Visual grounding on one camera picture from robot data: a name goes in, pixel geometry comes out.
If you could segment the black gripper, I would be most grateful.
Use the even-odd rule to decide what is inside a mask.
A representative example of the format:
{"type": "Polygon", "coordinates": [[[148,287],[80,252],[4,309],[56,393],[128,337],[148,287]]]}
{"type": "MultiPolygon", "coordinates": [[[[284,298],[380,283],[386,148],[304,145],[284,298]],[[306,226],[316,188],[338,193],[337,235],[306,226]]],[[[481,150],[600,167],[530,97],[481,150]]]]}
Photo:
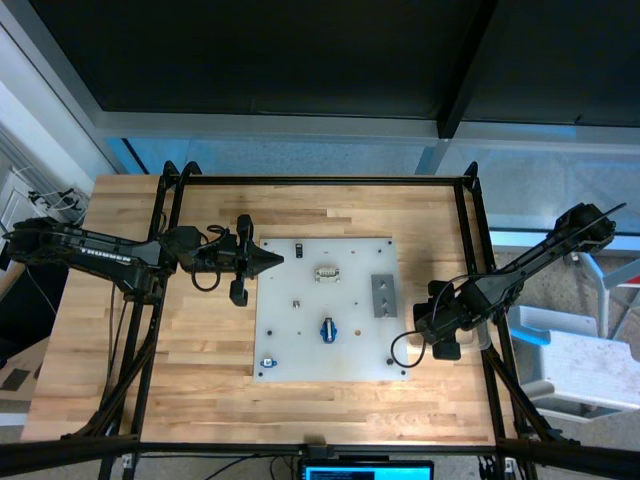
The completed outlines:
{"type": "Polygon", "coordinates": [[[414,329],[432,348],[436,360],[461,359],[458,330],[474,328],[471,313],[458,299],[452,282],[433,280],[428,284],[429,298],[413,306],[414,329]]]}
{"type": "Polygon", "coordinates": [[[248,291],[244,282],[249,275],[249,246],[251,245],[251,258],[257,260],[251,267],[252,277],[281,265],[284,257],[252,243],[254,226],[247,214],[237,218],[235,234],[232,234],[229,228],[217,224],[208,225],[206,231],[216,233],[217,237],[208,240],[199,248],[204,265],[202,272],[213,272],[216,280],[212,286],[200,286],[199,290],[206,293],[214,291],[219,286],[223,273],[233,273],[235,279],[230,284],[229,297],[235,306],[246,306],[248,291]]]}

